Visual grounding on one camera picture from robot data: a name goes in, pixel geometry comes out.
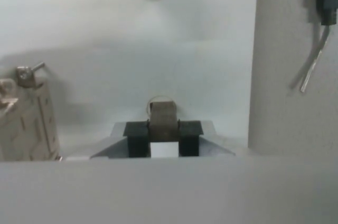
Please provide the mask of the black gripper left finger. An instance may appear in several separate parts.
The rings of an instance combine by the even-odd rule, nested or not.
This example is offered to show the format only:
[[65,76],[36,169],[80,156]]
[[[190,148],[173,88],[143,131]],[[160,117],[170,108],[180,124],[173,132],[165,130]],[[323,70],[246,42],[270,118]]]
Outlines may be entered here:
[[90,148],[90,158],[147,158],[151,156],[147,122],[115,123],[109,137]]

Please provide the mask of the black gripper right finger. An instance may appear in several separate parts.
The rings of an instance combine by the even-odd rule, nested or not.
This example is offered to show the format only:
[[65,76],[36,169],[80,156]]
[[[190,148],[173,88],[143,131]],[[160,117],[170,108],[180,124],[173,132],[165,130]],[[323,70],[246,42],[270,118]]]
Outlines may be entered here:
[[220,136],[210,120],[179,121],[180,157],[236,156],[236,154],[217,143]]

